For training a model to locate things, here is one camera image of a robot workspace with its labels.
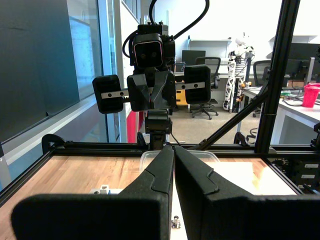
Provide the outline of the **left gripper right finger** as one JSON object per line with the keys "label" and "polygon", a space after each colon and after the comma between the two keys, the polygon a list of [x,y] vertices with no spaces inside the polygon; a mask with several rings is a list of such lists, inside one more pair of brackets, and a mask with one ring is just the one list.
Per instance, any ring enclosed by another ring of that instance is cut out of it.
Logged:
{"label": "left gripper right finger", "polygon": [[190,240],[317,240],[318,195],[253,195],[183,147],[175,186]]}

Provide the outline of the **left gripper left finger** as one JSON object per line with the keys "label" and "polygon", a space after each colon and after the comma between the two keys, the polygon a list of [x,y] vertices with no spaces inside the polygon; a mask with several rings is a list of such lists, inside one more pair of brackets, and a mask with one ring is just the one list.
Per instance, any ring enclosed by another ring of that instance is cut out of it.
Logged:
{"label": "left gripper left finger", "polygon": [[18,240],[168,240],[175,153],[165,146],[118,194],[38,194],[12,210]]}

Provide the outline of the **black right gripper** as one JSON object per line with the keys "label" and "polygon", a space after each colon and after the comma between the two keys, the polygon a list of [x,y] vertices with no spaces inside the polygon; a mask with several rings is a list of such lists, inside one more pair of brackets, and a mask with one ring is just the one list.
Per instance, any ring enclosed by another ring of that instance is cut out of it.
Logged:
{"label": "black right gripper", "polygon": [[172,109],[177,105],[176,92],[185,91],[190,105],[205,104],[211,100],[211,70],[205,64],[184,68],[182,80],[177,81],[174,72],[157,71],[151,74],[135,74],[127,77],[127,88],[122,89],[117,75],[96,77],[92,81],[98,110],[102,114],[121,112],[124,103],[130,103],[134,112],[151,109]]}

